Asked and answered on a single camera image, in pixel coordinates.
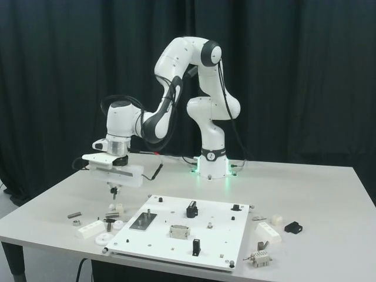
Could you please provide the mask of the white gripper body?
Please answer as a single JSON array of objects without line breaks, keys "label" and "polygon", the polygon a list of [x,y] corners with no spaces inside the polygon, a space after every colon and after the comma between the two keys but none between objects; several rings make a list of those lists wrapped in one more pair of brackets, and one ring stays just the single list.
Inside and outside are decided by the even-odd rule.
[{"label": "white gripper body", "polygon": [[93,166],[90,169],[90,175],[103,182],[118,183],[126,187],[140,187],[143,183],[144,167],[139,165],[126,165],[115,167]]}]

